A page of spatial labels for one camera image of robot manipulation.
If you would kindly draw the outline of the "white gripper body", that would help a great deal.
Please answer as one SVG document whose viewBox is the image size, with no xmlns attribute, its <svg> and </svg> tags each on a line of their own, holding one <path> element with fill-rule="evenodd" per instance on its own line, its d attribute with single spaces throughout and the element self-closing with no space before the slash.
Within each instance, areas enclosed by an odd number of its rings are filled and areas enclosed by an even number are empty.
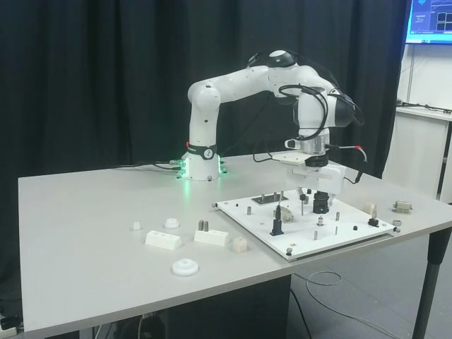
<svg viewBox="0 0 452 339">
<path fill-rule="evenodd" d="M 345 166 L 326 165 L 324 167 L 306 167 L 291 169 L 291 183 L 296 187 L 313 189 L 338 195 L 343 190 Z"/>
</svg>

